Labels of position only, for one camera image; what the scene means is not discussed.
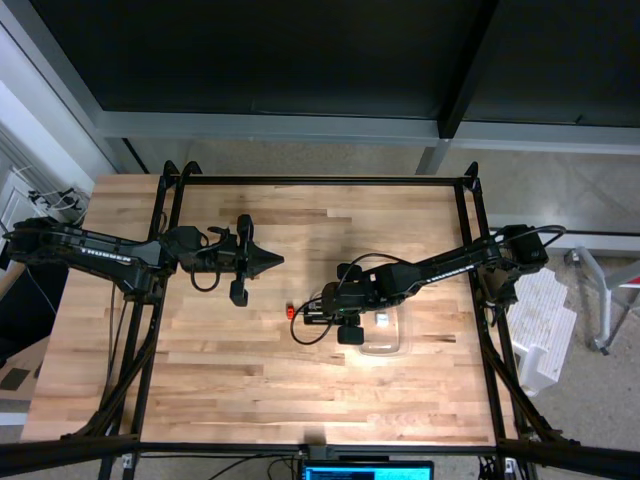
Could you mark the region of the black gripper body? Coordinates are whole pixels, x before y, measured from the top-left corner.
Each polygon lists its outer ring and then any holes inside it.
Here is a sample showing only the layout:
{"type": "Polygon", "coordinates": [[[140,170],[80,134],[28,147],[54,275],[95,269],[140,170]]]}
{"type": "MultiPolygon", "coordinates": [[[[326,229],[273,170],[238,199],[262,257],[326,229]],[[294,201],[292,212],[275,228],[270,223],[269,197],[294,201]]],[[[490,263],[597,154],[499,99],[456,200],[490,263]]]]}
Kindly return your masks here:
{"type": "Polygon", "coordinates": [[[204,272],[215,274],[214,283],[210,287],[199,287],[200,292],[215,290],[223,273],[233,273],[235,279],[230,285],[229,297],[235,306],[248,304],[248,291],[245,280],[249,276],[249,245],[253,241],[254,224],[248,214],[237,219],[236,233],[229,228],[211,226],[207,230],[218,235],[218,241],[201,250],[205,262],[204,272]]]}
{"type": "Polygon", "coordinates": [[[375,275],[366,275],[357,265],[339,264],[337,278],[321,292],[322,318],[338,327],[339,344],[363,345],[365,335],[360,316],[374,310],[379,301],[375,275]]]}

